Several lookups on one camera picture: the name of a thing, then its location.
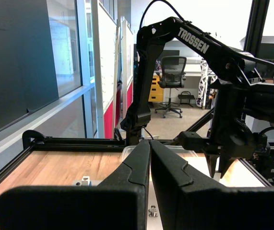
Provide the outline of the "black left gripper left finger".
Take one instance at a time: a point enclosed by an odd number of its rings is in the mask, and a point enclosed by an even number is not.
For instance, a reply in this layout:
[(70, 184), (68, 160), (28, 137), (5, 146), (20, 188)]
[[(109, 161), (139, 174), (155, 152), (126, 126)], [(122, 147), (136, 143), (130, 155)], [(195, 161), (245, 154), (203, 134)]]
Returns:
[(0, 195), (1, 230), (144, 230), (150, 144), (97, 186), (20, 186)]

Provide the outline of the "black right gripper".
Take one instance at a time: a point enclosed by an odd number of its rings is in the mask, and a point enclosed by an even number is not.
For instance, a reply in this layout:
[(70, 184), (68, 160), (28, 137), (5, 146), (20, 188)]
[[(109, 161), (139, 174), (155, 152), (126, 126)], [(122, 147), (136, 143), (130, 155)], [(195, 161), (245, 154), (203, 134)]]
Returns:
[(257, 148), (254, 134), (237, 118), (221, 121), (214, 135), (208, 139), (195, 132), (180, 132), (179, 143), (186, 150), (201, 150), (206, 154), (211, 178), (214, 177), (219, 154), (218, 171), (221, 173), (221, 179), (234, 162), (234, 158), (249, 158)]

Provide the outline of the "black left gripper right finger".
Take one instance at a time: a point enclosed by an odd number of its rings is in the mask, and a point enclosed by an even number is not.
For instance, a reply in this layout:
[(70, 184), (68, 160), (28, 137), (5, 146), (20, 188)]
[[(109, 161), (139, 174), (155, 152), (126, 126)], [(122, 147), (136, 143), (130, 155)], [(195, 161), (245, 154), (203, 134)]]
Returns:
[(274, 230), (274, 187), (226, 187), (159, 141), (151, 176), (166, 230)]

